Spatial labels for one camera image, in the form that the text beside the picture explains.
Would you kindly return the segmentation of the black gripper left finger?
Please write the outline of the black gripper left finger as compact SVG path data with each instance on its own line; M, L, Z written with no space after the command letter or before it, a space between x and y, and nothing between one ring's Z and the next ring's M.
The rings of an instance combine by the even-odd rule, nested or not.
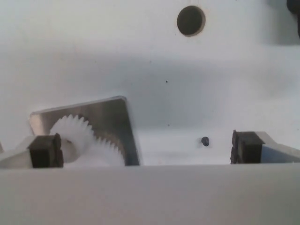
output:
M0 153L1 168L62 168L61 137L56 135L31 135L13 150Z

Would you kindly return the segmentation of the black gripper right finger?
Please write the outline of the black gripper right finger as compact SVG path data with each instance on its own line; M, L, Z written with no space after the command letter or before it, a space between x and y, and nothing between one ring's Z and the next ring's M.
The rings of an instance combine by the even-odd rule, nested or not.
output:
M231 164L299 163L300 150L274 141L263 131L233 131Z

